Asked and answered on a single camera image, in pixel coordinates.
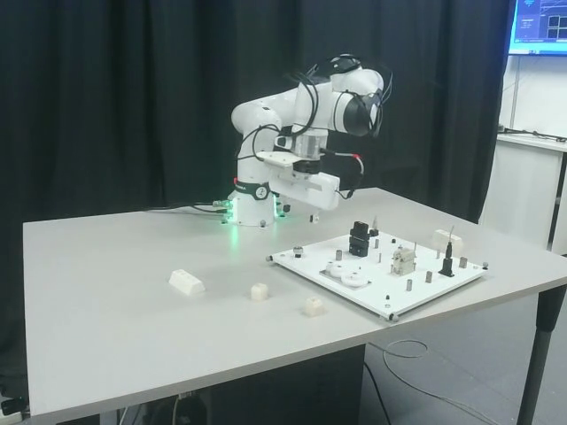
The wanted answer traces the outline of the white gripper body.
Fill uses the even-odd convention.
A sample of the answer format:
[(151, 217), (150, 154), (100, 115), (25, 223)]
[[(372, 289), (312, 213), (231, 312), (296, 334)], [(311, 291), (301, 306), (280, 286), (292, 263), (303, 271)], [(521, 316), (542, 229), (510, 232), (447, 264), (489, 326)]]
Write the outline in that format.
[(273, 192), (320, 210), (338, 206), (340, 178), (335, 175), (272, 173), (268, 184)]

